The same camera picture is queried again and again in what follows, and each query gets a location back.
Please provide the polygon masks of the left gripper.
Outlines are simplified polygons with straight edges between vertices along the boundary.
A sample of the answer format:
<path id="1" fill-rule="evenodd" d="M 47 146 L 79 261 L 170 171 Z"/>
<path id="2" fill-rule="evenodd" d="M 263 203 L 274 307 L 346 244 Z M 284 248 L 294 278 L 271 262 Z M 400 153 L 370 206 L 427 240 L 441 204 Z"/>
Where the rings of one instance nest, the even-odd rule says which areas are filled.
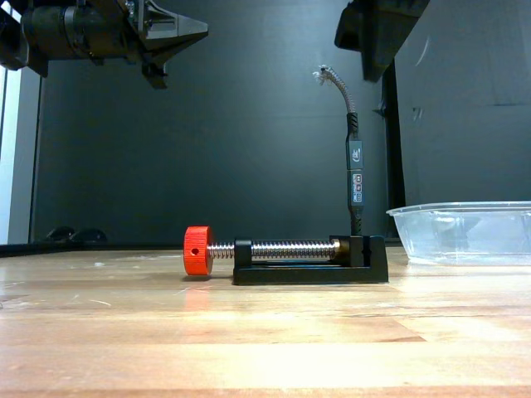
<path id="1" fill-rule="evenodd" d="M 139 5 L 140 39 L 135 25 Z M 142 73 L 156 90 L 168 87 L 166 63 L 207 36 L 205 22 L 170 12 L 155 1 L 77 2 L 77 55 L 98 66 L 107 59 L 142 61 Z"/>

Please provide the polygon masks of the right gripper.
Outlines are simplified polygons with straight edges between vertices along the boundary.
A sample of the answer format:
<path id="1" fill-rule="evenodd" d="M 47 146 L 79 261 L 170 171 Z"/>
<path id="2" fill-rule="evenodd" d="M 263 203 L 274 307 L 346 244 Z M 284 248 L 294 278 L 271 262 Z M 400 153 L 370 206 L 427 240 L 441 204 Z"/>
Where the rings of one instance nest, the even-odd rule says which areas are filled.
<path id="1" fill-rule="evenodd" d="M 341 12 L 334 44 L 361 54 L 363 79 L 377 81 L 428 6 L 428 0 L 355 0 Z"/>

